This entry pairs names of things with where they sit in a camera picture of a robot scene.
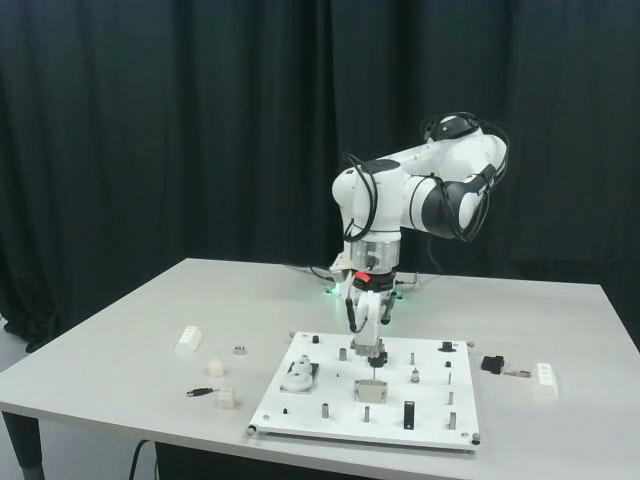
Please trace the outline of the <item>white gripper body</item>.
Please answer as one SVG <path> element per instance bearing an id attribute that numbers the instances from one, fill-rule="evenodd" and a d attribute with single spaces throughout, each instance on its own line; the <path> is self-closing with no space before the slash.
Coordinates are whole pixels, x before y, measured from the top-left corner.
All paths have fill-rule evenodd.
<path id="1" fill-rule="evenodd" d="M 378 346 L 381 299 L 382 296 L 378 292 L 365 292 L 359 296 L 355 307 L 354 342 L 357 348 Z"/>

